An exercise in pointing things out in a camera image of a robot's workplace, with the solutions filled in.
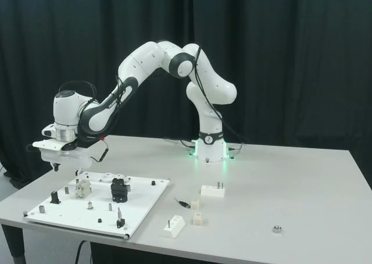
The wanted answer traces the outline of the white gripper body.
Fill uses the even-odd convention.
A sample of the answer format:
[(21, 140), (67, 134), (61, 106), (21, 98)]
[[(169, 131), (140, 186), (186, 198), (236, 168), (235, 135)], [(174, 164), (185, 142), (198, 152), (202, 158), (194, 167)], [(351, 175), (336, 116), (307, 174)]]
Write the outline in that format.
[(41, 158), (50, 163), (58, 164), (91, 164), (89, 149), (76, 148), (71, 151), (52, 151), (48, 149), (40, 149)]

